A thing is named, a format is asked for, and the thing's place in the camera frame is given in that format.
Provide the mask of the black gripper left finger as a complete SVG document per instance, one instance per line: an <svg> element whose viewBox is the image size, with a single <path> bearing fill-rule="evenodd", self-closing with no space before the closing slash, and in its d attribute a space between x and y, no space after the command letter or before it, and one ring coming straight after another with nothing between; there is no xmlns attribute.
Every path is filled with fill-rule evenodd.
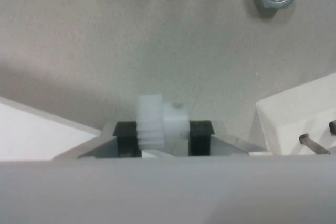
<svg viewBox="0 0 336 224"><path fill-rule="evenodd" d="M81 158L135 158L139 157L137 127L135 121L117 122L114 129L104 132L101 136L103 143L91 147L89 151L81 154Z"/></svg>

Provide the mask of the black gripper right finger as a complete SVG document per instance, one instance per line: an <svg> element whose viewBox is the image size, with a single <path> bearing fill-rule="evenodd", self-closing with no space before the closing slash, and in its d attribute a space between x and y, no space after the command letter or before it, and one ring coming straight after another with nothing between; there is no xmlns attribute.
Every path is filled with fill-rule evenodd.
<svg viewBox="0 0 336 224"><path fill-rule="evenodd" d="M219 120L190 121L189 156L258 156L265 153L264 147L228 134Z"/></svg>

